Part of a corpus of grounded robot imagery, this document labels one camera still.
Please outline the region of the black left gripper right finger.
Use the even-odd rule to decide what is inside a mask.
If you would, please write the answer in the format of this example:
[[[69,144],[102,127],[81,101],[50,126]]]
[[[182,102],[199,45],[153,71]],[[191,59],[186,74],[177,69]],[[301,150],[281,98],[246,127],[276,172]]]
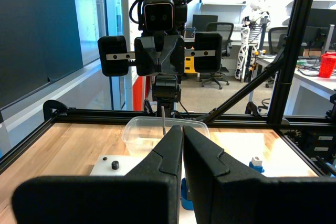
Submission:
[[[335,179],[266,177],[190,126],[183,144],[198,223],[335,223]]]

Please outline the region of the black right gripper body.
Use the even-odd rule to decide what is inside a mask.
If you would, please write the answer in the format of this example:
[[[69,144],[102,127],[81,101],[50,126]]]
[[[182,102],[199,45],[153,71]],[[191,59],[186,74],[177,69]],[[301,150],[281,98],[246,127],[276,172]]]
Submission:
[[[158,56],[163,49],[164,35],[143,36],[154,37],[155,48]],[[125,76],[130,67],[136,67],[135,50],[128,51],[125,38],[123,36],[104,36],[98,40],[98,49],[101,61],[102,72],[107,77]],[[217,32],[197,33],[194,41],[190,44],[184,42],[184,72],[185,58],[194,58],[194,69],[199,73],[217,72],[221,67],[222,57],[222,36]],[[181,74],[162,74],[165,76],[180,76]]]

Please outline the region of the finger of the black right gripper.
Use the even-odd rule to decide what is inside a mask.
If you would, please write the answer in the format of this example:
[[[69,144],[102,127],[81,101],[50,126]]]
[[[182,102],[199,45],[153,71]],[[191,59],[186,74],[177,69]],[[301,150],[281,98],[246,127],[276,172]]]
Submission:
[[[158,55],[154,37],[137,37],[134,40],[135,63],[138,76],[152,76],[159,73]]]
[[[159,56],[159,73],[184,73],[184,39],[182,36],[165,36]]]

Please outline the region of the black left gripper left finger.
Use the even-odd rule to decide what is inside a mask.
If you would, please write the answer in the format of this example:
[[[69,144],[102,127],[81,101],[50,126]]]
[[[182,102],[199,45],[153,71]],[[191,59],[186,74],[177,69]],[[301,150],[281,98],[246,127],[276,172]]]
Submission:
[[[12,196],[18,223],[178,223],[183,133],[173,126],[124,176],[42,176]]]

